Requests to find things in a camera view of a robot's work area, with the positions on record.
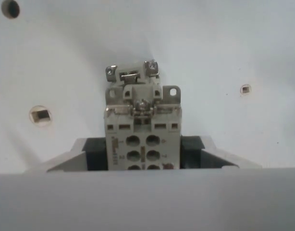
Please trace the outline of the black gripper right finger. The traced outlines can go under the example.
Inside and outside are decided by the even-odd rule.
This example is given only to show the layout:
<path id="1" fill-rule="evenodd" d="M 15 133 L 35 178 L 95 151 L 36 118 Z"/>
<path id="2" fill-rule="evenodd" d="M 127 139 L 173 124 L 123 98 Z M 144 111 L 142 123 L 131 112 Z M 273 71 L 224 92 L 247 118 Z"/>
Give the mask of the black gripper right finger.
<path id="1" fill-rule="evenodd" d="M 246 161 L 216 147 L 211 136 L 181 137 L 181 168 L 245 168 Z"/>

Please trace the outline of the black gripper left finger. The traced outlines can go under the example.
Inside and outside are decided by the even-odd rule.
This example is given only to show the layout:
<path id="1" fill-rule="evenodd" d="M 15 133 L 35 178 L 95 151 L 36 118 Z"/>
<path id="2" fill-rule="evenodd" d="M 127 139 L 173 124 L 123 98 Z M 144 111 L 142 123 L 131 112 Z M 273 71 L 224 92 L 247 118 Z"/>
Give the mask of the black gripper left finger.
<path id="1" fill-rule="evenodd" d="M 48 171 L 106 171 L 105 138 L 79 138 L 70 151 L 46 163 Z"/>

